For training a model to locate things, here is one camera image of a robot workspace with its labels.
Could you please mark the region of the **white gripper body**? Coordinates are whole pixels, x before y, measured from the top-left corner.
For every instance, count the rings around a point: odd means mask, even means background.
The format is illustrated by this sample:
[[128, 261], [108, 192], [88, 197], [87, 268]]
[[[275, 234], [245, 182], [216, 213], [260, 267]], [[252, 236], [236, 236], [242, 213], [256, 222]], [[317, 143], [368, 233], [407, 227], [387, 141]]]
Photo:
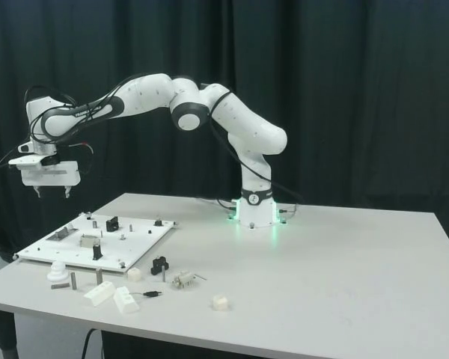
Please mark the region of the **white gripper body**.
[[75, 186], [80, 183], [78, 163], [63, 161], [48, 166], [20, 166], [22, 183], [26, 186]]

